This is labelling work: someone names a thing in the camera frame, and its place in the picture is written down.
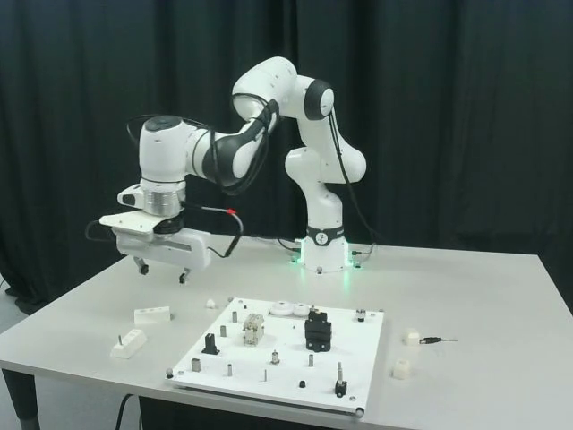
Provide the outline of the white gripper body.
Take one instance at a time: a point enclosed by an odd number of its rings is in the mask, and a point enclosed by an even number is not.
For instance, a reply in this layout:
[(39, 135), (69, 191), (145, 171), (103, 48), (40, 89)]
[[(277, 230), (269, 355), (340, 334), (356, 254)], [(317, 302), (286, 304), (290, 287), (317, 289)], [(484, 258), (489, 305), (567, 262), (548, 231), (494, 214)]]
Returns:
[(116, 228), (115, 236), (121, 254), (141, 257), (147, 264), (162, 262), (190, 271), (201, 271), (210, 265), (208, 232), (182, 228), (176, 233), (157, 234)]

